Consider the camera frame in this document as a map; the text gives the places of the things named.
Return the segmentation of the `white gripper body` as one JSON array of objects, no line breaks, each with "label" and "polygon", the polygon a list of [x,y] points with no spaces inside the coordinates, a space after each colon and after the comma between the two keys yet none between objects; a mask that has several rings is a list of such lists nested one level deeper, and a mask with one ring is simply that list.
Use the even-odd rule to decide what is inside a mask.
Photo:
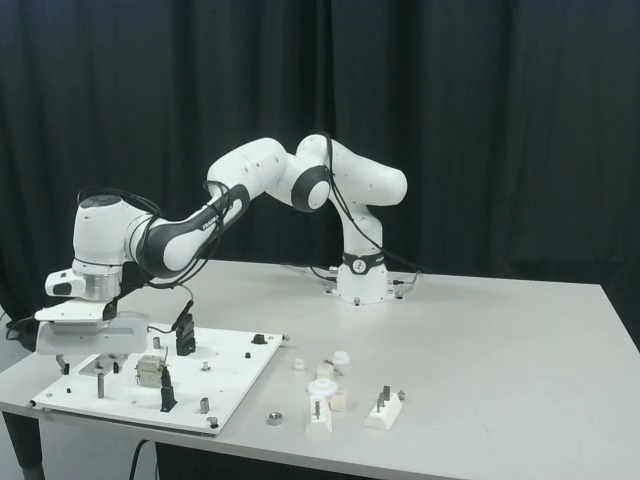
[{"label": "white gripper body", "polygon": [[36,338],[36,352],[42,355],[126,355],[147,348],[145,315],[122,312],[96,322],[42,322]]}]

